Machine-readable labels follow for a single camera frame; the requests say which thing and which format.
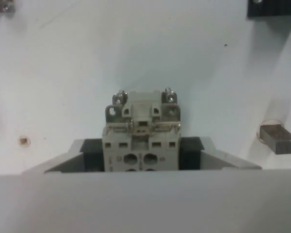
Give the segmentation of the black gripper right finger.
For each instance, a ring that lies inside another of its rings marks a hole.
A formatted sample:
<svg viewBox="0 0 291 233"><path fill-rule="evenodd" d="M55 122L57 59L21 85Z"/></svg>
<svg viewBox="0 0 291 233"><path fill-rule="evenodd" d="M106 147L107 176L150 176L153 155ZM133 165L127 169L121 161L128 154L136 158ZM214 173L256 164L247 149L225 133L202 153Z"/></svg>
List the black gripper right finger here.
<svg viewBox="0 0 291 233"><path fill-rule="evenodd" d="M180 170L261 170L261 166L216 148L210 137L182 137Z"/></svg>

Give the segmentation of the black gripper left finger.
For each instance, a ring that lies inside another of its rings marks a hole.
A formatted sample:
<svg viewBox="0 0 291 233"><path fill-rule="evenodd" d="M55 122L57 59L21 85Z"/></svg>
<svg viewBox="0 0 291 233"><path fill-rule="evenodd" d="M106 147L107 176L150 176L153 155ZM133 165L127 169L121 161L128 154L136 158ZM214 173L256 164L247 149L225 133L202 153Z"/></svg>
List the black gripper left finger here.
<svg viewBox="0 0 291 233"><path fill-rule="evenodd" d="M24 174L103 171L102 139L76 139L67 152L25 170Z"/></svg>

